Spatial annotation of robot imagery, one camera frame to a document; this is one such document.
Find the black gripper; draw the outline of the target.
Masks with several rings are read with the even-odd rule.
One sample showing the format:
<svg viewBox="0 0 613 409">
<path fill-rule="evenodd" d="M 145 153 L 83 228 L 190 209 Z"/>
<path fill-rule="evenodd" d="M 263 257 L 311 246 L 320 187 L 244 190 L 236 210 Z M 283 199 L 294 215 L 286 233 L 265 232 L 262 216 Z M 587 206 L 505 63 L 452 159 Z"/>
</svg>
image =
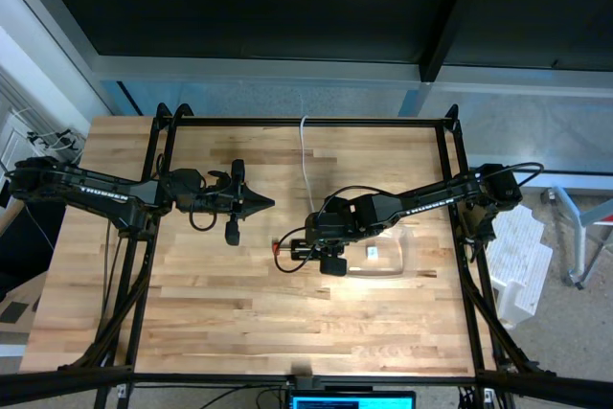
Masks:
<svg viewBox="0 0 613 409">
<path fill-rule="evenodd" d="M 319 262 L 323 275 L 344 277 L 348 274 L 348 261 L 344 258 L 354 228 L 350 221 L 337 213 L 312 213 L 305 221 L 306 245 L 309 258 Z"/>
<path fill-rule="evenodd" d="M 214 214 L 229 217 L 225 226 L 224 237 L 231 246 L 239 244 L 238 219 L 242 213 L 243 201 L 250 202 L 243 206 L 243 219 L 275 206 L 275 200 L 255 193 L 245 184 L 245 166 L 242 159 L 232 162 L 231 172 L 210 170 L 209 175 L 216 183 L 207 191 L 207 202 Z"/>
</svg>

